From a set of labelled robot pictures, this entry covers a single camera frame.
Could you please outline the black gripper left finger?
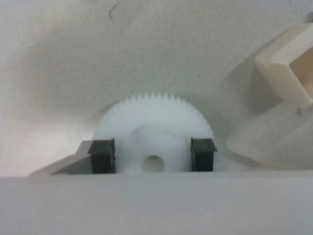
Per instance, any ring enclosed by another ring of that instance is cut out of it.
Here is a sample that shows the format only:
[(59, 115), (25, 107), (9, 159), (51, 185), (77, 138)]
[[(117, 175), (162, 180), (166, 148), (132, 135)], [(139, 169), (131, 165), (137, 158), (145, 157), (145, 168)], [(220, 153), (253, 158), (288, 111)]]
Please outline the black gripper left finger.
[(84, 175), (115, 173), (115, 141), (83, 141), (73, 155), (42, 167), (31, 175)]

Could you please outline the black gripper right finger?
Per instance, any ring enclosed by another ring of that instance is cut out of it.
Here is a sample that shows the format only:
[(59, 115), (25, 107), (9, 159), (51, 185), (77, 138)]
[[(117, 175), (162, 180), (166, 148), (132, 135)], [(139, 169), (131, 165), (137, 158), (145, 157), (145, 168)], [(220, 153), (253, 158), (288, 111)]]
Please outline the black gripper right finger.
[(266, 169), (265, 165), (247, 156), (230, 151), (222, 139), (191, 139), (193, 172), (246, 171)]

